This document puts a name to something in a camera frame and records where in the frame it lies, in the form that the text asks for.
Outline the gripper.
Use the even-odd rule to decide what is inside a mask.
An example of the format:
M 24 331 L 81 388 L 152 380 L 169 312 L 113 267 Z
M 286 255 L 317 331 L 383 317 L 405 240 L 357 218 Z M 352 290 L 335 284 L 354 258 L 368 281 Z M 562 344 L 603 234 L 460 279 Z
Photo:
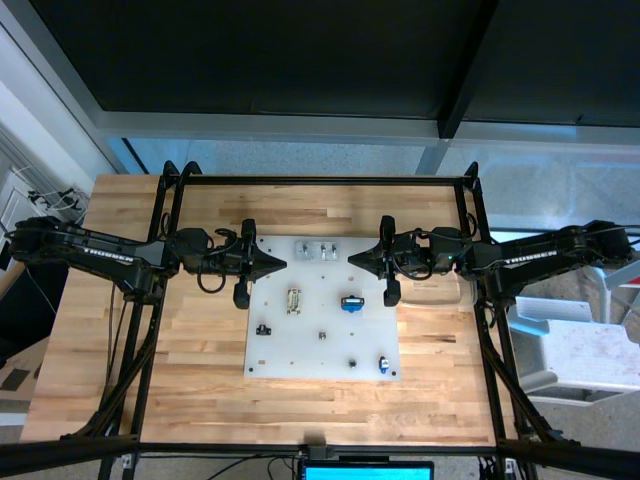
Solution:
M 426 281 L 431 277 L 430 253 L 427 247 L 418 243 L 428 238 L 429 235 L 420 228 L 397 233 L 394 218 L 384 215 L 380 224 L 381 243 L 350 255 L 348 263 L 374 275 L 378 280 L 384 280 L 384 306 L 395 307 L 401 300 L 398 276 L 413 281 Z
M 248 283 L 252 275 L 252 265 L 255 267 L 255 281 L 287 268 L 287 262 L 272 256 L 256 245 L 257 229 L 254 219 L 245 219 L 241 224 L 241 232 L 237 234 L 227 228 L 218 228 L 215 234 L 224 239 L 224 244 L 214 248 L 210 265 L 212 272 L 221 278 L 220 285 L 213 293 L 221 292 L 227 283 L 227 278 L 238 278 L 233 290 L 233 302 L 238 309 L 248 309 L 250 294 Z

